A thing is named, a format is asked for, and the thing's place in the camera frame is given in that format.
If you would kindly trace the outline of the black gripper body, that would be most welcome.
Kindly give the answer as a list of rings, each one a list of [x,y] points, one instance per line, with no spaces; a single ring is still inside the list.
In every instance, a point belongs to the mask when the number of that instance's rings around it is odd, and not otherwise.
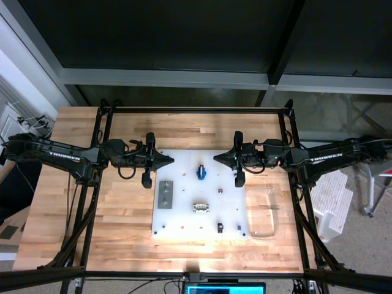
[[[243,187],[246,181],[245,172],[242,169],[241,152],[243,146],[243,133],[236,131],[234,135],[234,149],[235,149],[235,162],[236,162],[236,177],[235,187]]]
[[[155,136],[152,132],[146,134],[146,144],[142,148],[141,157],[144,160],[145,171],[141,175],[141,183],[144,188],[152,188],[151,172],[153,170]]]

